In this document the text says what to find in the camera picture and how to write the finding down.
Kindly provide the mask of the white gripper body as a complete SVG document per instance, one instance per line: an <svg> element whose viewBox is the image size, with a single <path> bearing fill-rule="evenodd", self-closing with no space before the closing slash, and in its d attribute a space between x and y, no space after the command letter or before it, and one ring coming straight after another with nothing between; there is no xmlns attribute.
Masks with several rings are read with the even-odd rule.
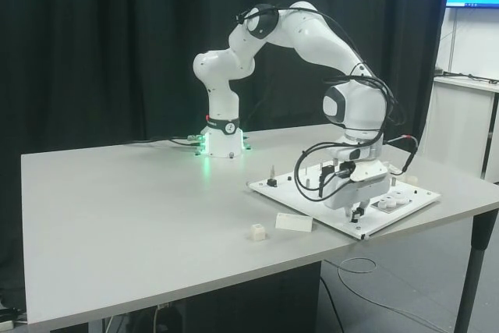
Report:
<svg viewBox="0 0 499 333"><path fill-rule="evenodd" d="M332 182L324 187L324 196L330 195L337 188L348 183L335 195L327 198L324 205L332 210L351 207L352 205L384 195L390 189L390 178L380 177L362 182L352 182L350 179L334 177Z"/></svg>

